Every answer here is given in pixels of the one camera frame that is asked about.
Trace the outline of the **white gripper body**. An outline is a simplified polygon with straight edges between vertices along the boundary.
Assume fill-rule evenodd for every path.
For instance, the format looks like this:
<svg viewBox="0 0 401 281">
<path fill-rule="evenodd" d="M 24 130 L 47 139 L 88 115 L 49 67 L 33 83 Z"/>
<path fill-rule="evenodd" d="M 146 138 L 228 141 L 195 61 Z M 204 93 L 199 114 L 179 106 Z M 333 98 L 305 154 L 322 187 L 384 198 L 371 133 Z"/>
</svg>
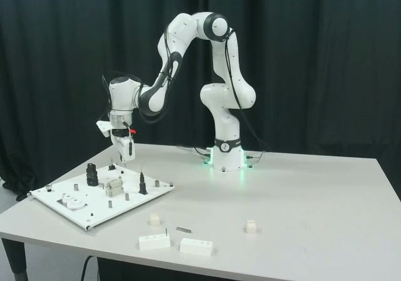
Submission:
<svg viewBox="0 0 401 281">
<path fill-rule="evenodd" d="M 112 136 L 112 143 L 120 155 L 121 162 L 127 163 L 135 159 L 135 144 L 133 138 L 130 136 Z"/>
</svg>

